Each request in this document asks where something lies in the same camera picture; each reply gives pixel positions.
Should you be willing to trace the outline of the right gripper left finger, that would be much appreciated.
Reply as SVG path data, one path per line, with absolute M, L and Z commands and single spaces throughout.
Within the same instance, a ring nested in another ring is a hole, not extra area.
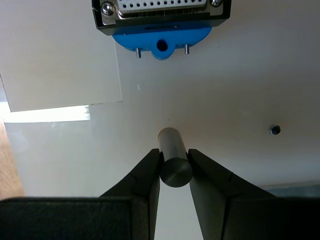
M 14 197 L 0 203 L 3 240 L 152 240 L 161 154 L 152 149 L 99 197 Z

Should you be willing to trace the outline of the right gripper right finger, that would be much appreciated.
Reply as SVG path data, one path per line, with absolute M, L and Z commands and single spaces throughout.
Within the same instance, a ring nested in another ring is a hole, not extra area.
M 318 240 L 320 200 L 278 197 L 196 149 L 190 191 L 205 240 Z

